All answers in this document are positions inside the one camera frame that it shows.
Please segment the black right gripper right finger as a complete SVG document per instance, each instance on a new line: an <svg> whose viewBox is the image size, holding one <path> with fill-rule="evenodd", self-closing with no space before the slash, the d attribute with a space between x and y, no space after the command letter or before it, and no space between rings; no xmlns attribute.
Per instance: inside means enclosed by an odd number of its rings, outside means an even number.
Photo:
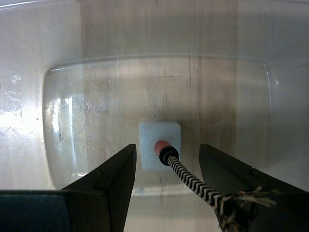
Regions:
<svg viewBox="0 0 309 232"><path fill-rule="evenodd" d="M229 232L307 232L309 194L278 180L211 145L201 145L199 164L204 182L222 194L266 192L275 205L235 200L237 226Z"/></svg>

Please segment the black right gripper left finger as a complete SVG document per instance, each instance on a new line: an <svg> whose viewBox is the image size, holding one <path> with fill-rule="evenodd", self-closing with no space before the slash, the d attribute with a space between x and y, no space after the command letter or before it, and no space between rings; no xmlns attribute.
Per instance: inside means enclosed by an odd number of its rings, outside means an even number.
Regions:
<svg viewBox="0 0 309 232"><path fill-rule="evenodd" d="M2 232L122 232L136 173L130 144L61 190L2 190Z"/></svg>

